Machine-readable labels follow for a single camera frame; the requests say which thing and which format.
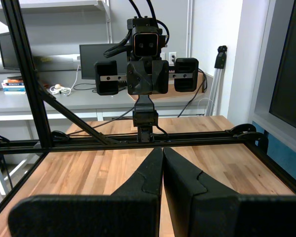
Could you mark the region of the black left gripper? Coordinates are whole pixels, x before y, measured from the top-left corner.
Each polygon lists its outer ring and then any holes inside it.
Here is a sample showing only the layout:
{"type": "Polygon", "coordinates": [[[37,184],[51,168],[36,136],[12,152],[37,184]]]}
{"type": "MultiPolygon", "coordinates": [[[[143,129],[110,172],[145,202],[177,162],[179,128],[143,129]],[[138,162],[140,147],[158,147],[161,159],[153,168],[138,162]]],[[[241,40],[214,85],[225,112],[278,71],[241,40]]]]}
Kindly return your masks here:
{"type": "Polygon", "coordinates": [[[95,81],[99,95],[115,95],[126,84],[130,95],[166,94],[169,80],[177,92],[193,92],[197,87],[199,62],[195,58],[178,58],[174,67],[166,60],[130,61],[125,74],[117,73],[117,62],[95,63],[95,81]]]}

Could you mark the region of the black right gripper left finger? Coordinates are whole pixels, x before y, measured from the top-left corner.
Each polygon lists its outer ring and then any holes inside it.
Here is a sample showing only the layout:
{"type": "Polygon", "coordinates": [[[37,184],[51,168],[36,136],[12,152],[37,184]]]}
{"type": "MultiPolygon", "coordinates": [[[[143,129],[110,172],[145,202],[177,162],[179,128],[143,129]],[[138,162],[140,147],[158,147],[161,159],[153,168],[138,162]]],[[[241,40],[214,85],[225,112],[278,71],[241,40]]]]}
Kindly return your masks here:
{"type": "Polygon", "coordinates": [[[154,148],[109,196],[38,195],[8,215],[13,237],[157,237],[163,150],[154,148]]]}

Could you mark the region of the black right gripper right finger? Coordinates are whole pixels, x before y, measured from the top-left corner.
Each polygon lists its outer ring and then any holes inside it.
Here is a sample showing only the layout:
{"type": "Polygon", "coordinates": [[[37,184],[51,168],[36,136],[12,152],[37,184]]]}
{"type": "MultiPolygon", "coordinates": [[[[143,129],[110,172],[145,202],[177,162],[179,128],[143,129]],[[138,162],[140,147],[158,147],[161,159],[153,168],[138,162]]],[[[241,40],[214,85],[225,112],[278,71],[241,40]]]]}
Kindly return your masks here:
{"type": "Polygon", "coordinates": [[[296,195],[243,195],[171,148],[164,188],[177,237],[296,237],[296,195]]]}

